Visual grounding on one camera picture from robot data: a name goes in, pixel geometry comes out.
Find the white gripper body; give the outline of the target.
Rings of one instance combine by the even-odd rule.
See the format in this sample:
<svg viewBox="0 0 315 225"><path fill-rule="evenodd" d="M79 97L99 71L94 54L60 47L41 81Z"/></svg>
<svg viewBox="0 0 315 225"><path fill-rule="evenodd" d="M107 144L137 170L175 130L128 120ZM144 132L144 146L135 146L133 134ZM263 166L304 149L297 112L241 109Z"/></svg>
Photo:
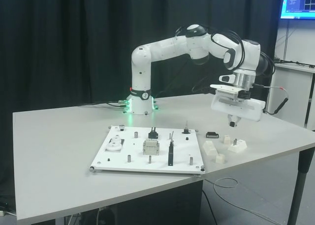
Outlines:
<svg viewBox="0 0 315 225"><path fill-rule="evenodd" d="M239 120L244 118L258 122L262 115L266 102L249 98L238 97L241 88L215 88L216 93L212 100L211 108L228 115L229 121L235 116Z"/></svg>

